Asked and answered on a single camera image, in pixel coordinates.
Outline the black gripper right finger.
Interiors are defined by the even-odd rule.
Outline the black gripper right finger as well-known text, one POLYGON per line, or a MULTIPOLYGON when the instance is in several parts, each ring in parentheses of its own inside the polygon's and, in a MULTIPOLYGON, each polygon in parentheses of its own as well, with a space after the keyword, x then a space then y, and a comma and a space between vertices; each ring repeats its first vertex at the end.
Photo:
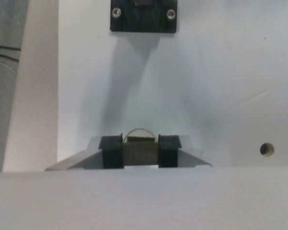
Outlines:
POLYGON ((195 168, 212 166, 203 160, 203 152, 195 148, 188 135, 158 135, 158 166, 160 168, 195 168))

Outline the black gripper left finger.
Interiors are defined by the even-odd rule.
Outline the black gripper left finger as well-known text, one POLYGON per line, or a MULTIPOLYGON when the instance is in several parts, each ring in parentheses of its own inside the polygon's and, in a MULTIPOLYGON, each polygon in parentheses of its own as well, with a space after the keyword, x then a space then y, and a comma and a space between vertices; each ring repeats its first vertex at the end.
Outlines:
POLYGON ((47 171, 74 169, 122 169, 123 136, 91 137, 88 147, 46 168, 47 171))

